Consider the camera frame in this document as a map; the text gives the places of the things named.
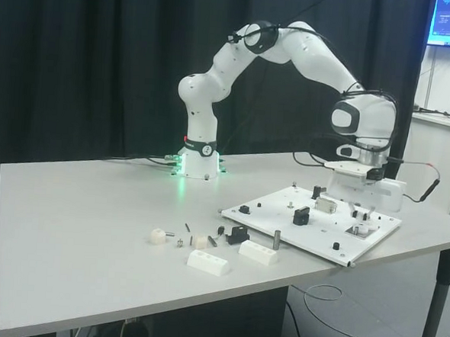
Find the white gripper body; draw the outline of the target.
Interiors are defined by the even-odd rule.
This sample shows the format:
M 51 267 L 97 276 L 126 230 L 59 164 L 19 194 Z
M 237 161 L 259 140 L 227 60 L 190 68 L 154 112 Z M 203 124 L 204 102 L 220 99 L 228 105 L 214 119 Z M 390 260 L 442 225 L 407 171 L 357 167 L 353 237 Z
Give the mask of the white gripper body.
M 371 181 L 353 175 L 334 172 L 328 183 L 327 194 L 345 203 L 396 213 L 403 203 L 406 183 L 384 178 Z

